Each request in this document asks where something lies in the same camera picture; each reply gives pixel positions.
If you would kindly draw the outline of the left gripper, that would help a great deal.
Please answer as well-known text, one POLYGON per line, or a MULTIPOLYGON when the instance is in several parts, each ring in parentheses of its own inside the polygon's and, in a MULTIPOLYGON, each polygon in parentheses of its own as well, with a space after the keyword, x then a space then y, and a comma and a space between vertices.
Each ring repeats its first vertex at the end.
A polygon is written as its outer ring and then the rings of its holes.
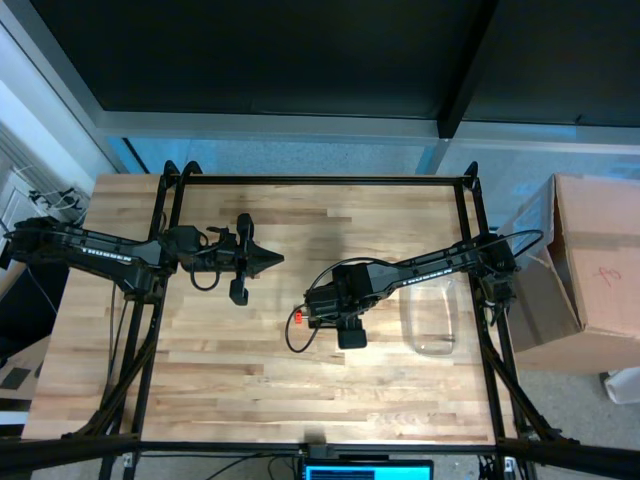
POLYGON ((222 272, 235 273, 235 278, 231 280, 229 287, 230 299, 237 306, 246 306, 249 293, 245 287, 245 280, 250 260, 249 246, 254 235, 254 223, 248 213, 238 216, 236 231, 236 234, 229 233, 221 242, 219 261, 222 272))

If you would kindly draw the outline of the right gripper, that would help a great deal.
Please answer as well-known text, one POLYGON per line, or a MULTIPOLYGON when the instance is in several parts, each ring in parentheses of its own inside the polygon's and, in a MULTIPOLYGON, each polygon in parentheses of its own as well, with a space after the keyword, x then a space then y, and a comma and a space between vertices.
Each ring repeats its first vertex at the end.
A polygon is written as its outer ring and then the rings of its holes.
POLYGON ((338 346, 340 349, 366 347, 366 331, 360 318, 346 318, 338 325, 338 346))

